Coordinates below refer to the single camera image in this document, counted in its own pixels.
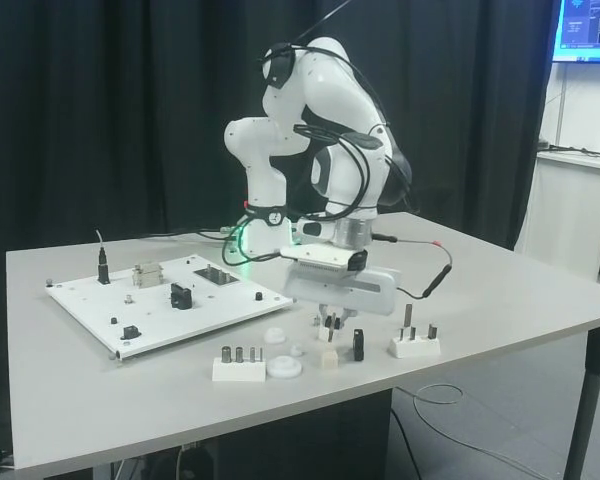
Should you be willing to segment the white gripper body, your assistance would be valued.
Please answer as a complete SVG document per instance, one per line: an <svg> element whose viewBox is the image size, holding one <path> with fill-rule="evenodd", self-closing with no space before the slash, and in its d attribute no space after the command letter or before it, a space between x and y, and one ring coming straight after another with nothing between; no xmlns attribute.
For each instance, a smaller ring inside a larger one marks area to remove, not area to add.
<svg viewBox="0 0 600 480"><path fill-rule="evenodd" d="M394 311L399 283L400 271L395 269L369 267L358 272L335 272L290 266L283 293L318 305L389 315Z"/></svg>

